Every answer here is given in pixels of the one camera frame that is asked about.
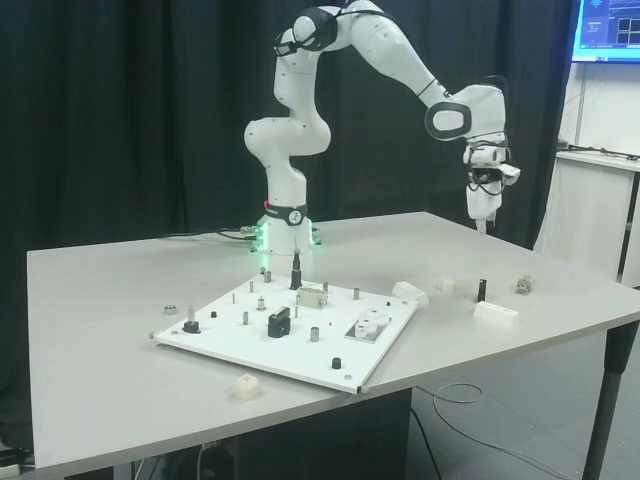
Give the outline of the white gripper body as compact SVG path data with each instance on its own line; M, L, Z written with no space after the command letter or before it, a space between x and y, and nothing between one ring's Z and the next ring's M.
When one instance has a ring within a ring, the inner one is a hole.
M473 220L487 218L502 205L502 183L470 183L466 187L467 211Z

